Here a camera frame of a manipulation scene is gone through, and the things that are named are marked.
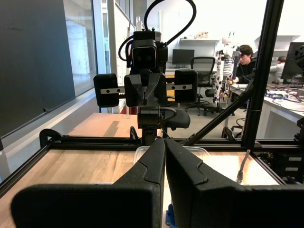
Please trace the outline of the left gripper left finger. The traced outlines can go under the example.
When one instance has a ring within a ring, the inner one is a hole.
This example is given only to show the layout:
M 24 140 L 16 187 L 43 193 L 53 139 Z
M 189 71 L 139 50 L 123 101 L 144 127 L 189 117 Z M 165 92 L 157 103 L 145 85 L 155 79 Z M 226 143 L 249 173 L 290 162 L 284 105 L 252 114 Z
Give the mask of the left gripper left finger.
M 165 143 L 157 139 L 113 184 L 39 184 L 18 192 L 10 211 L 18 228 L 159 228 Z

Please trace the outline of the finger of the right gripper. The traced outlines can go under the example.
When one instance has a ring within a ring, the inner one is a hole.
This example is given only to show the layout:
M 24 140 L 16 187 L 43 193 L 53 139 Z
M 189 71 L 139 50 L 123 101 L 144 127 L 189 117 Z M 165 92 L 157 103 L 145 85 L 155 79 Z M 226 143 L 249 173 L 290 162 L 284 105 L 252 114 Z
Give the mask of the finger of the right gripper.
M 127 106 L 144 105 L 144 91 L 140 75 L 126 75 L 124 89 Z
M 144 104 L 146 106 L 166 105 L 166 77 L 164 74 L 149 74 Z

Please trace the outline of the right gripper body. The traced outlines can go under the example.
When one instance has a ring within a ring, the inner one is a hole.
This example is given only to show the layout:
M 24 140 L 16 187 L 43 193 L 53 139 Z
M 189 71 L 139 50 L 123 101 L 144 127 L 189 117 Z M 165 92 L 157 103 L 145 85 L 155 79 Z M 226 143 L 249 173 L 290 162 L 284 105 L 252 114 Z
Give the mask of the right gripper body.
M 145 94 L 149 74 L 142 74 L 140 76 Z M 94 87 L 97 105 L 99 107 L 116 107 L 119 105 L 119 100 L 125 99 L 124 85 L 118 85 L 116 74 L 96 75 L 94 77 Z M 197 88 L 198 73 L 193 69 L 176 70 L 172 83 L 168 83 L 166 78 L 166 93 L 168 91 L 174 91 L 174 101 L 178 103 L 190 103 L 196 101 Z

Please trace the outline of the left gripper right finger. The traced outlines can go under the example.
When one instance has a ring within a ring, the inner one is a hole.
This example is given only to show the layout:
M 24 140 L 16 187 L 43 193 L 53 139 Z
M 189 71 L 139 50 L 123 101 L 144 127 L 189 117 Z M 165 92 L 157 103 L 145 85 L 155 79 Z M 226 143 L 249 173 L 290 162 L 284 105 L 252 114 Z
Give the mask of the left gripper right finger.
M 217 172 L 172 139 L 166 173 L 180 228 L 301 228 L 300 185 L 244 186 Z

